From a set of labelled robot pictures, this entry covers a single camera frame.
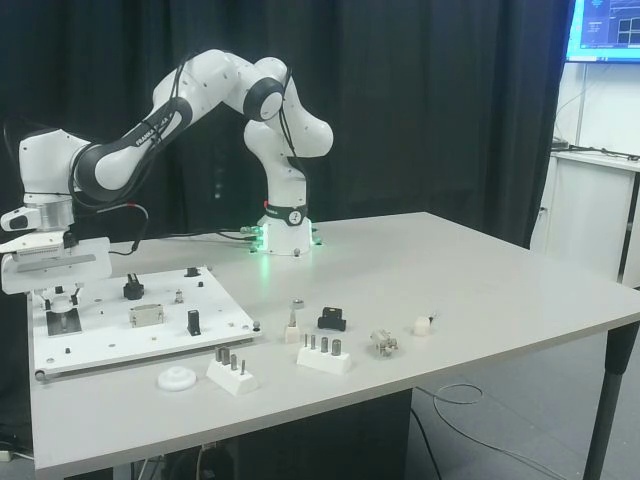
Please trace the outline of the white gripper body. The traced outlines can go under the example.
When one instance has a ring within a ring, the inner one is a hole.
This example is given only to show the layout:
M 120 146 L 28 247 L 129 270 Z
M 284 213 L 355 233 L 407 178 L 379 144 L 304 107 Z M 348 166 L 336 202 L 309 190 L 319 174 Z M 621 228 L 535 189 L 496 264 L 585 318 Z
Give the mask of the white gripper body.
M 18 294 L 108 278 L 112 273 L 109 249 L 109 239 L 102 237 L 81 240 L 71 248 L 58 243 L 53 252 L 30 248 L 4 254 L 2 290 Z

